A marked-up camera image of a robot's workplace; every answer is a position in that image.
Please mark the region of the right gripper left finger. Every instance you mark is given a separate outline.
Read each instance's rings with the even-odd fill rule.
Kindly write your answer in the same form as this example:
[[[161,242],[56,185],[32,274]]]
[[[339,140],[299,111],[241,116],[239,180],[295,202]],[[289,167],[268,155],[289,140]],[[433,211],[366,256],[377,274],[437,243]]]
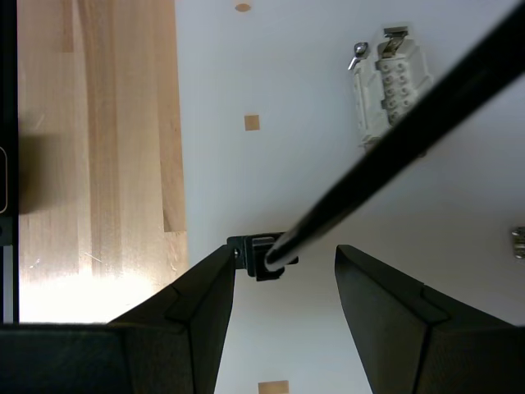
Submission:
[[[231,318],[235,256],[223,245],[146,301],[112,320],[123,383],[109,393],[212,393]]]

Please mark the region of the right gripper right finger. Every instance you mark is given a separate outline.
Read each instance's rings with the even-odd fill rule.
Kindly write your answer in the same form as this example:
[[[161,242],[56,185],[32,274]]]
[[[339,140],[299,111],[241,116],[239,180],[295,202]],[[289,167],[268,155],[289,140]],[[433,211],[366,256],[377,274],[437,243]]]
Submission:
[[[375,393],[522,393],[524,329],[455,300],[349,245],[340,301]]]

